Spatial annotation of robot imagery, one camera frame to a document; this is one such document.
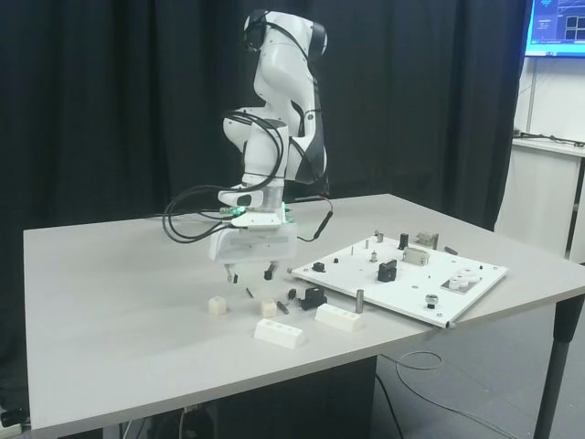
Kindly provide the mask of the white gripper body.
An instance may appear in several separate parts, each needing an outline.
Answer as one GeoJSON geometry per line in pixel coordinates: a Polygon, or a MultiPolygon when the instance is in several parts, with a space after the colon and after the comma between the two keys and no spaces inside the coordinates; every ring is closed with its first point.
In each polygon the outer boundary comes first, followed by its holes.
{"type": "Polygon", "coordinates": [[[297,252],[296,224],[283,224],[272,230],[226,229],[210,240],[209,257],[224,264],[279,262],[297,252]]]}

